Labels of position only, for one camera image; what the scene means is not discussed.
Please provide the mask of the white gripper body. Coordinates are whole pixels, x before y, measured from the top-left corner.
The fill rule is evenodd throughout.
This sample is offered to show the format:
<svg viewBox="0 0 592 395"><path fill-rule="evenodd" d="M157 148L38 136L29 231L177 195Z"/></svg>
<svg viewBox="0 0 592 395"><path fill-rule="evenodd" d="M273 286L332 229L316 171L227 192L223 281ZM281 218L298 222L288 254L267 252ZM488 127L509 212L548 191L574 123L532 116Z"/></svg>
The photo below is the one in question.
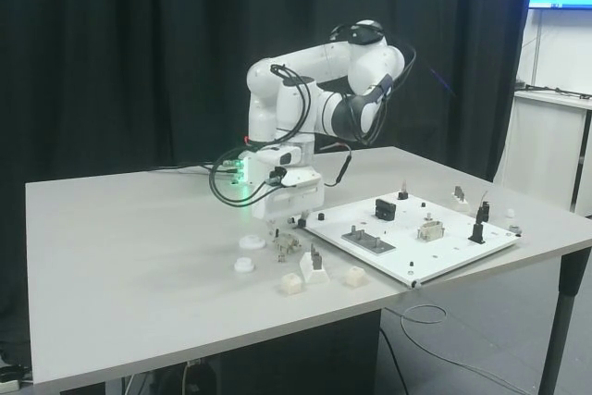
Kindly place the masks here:
<svg viewBox="0 0 592 395"><path fill-rule="evenodd" d="M288 187L273 191L252 207L252 216L264 221L312 212L325 200L323 185Z"/></svg>

